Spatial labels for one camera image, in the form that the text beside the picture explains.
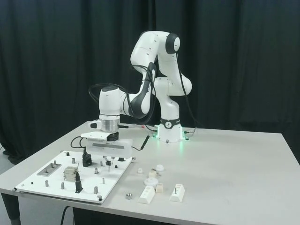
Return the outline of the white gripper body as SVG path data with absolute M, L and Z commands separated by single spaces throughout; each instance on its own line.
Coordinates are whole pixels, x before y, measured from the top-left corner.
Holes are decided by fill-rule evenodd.
M 86 150 L 89 153 L 92 152 L 102 156 L 130 158 L 133 155 L 132 144 L 132 139 L 119 139 L 106 143 L 88 139 Z

